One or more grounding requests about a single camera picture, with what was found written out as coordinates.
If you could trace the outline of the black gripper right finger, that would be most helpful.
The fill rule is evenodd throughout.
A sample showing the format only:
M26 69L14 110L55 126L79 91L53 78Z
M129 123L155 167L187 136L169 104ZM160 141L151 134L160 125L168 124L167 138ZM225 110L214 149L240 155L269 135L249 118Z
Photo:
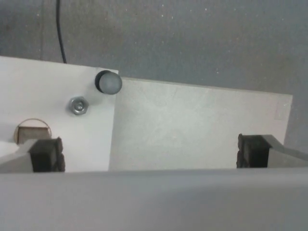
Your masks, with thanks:
M308 154L290 149L272 135L238 136L237 168L307 167Z

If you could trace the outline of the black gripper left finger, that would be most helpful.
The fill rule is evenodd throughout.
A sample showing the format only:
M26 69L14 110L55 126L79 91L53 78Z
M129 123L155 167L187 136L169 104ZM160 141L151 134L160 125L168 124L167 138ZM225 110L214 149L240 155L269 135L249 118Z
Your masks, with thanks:
M0 144L1 173L65 172L61 138L31 139L21 145Z

